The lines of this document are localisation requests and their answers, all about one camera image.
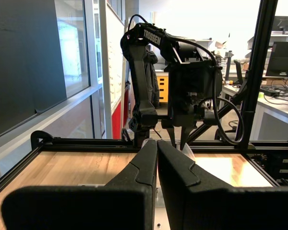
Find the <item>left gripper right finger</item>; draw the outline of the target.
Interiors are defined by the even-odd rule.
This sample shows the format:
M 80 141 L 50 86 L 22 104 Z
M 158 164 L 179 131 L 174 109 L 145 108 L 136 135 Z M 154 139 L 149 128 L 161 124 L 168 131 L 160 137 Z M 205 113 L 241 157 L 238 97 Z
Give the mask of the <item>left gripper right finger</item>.
M 160 140 L 158 176 L 173 230 L 288 230 L 288 186 L 233 187 Z

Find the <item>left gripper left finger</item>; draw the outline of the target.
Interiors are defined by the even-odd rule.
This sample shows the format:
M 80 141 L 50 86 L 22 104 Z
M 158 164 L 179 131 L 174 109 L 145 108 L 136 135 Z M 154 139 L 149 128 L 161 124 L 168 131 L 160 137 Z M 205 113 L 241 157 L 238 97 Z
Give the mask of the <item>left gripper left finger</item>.
M 104 186 L 27 186 L 9 193 L 1 215 L 9 230 L 151 230 L 157 144 L 148 141 Z

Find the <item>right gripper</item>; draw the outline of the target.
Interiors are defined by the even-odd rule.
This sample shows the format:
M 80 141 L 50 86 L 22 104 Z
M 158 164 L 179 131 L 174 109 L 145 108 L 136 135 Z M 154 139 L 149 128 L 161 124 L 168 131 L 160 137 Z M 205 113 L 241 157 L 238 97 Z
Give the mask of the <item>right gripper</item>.
M 213 106 L 213 111 L 209 112 L 205 106 L 206 101 L 215 102 L 218 98 L 204 98 L 196 101 L 195 104 L 183 101 L 173 101 L 169 105 L 170 112 L 167 115 L 158 115 L 155 108 L 151 103 L 145 108 L 146 110 L 141 113 L 141 127 L 155 127 L 158 121 L 161 121 L 162 127 L 167 127 L 167 132 L 173 147 L 176 146 L 175 142 L 175 129 L 174 127 L 181 127 L 181 150 L 187 142 L 189 134 L 193 128 L 196 127 L 197 121 L 202 121 L 206 125 L 217 126 L 217 107 Z

